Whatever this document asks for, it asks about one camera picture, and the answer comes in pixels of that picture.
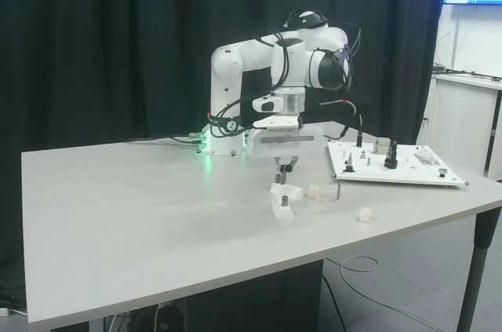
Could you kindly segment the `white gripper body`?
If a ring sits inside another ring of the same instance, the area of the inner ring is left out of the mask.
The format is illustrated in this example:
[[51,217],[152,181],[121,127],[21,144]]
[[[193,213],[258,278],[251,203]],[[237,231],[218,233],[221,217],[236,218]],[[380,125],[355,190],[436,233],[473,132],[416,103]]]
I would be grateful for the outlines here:
[[246,153],[255,159],[311,155],[324,149],[324,130],[303,126],[298,130],[251,130]]

